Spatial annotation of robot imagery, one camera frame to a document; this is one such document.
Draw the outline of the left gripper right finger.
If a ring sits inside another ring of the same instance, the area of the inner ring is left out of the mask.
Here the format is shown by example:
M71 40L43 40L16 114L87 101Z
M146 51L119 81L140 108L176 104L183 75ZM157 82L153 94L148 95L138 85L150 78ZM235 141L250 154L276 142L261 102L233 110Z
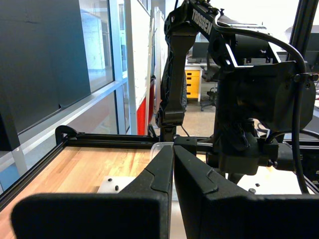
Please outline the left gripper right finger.
M181 146L174 180L189 239L316 239L317 195L254 195Z

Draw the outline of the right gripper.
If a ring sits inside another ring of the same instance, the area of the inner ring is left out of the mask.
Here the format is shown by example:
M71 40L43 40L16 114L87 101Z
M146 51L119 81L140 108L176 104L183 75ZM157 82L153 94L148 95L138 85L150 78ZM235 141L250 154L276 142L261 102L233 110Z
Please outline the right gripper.
M211 137L213 150L206 163L222 172L256 172L260 166L294 171L291 147L257 135L251 119L218 126ZM238 184L245 174L229 173L227 180Z

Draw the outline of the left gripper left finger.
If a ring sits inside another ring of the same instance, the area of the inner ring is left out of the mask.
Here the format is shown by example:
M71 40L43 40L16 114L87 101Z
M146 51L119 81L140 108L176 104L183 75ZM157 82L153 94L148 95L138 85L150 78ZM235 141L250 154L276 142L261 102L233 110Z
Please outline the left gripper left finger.
M117 194L35 194L18 202L18 239L167 239L173 150L170 145Z

